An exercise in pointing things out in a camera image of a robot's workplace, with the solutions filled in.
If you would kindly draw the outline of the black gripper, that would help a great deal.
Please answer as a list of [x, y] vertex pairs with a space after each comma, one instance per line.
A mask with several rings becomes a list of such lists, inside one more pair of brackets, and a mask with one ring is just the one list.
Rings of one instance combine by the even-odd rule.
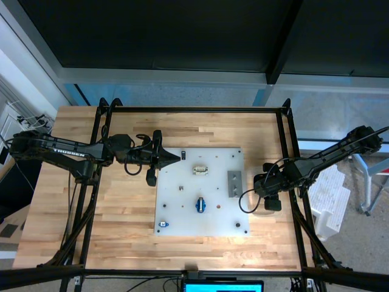
[[278, 193], [280, 192], [281, 172], [277, 164], [265, 163], [263, 171], [266, 173], [264, 189], [264, 208], [266, 210], [281, 210], [281, 201]]
[[[142, 171], [144, 165], [148, 165], [150, 168], [146, 172], [146, 182], [149, 186], [156, 186], [156, 170], [177, 163], [180, 161], [180, 158], [162, 147], [162, 132], [160, 130], [155, 130], [152, 138], [145, 134], [137, 134], [136, 138], [140, 139], [142, 144], [131, 148], [127, 152], [125, 156], [125, 172], [130, 176], [136, 176]], [[131, 173], [127, 169], [127, 164], [138, 165], [138, 171]]]

